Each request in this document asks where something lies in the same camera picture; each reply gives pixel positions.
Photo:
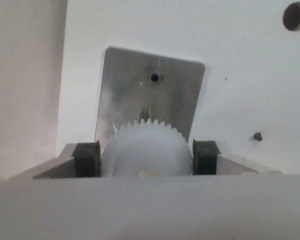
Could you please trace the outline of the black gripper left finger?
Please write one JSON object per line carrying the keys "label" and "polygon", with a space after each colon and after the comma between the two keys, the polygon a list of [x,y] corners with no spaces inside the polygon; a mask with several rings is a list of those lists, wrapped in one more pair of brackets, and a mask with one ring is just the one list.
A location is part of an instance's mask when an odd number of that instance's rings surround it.
{"label": "black gripper left finger", "polygon": [[101,176],[101,148],[97,142],[67,144],[60,155],[39,166],[33,179],[94,178]]}

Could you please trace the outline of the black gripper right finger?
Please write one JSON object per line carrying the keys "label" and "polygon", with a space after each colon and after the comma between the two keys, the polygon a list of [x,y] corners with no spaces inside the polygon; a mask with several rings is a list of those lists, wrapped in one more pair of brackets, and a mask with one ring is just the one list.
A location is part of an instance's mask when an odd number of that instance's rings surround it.
{"label": "black gripper right finger", "polygon": [[221,156],[221,151],[215,141],[192,142],[193,175],[243,175],[258,172],[243,163],[238,163],[227,156]]}

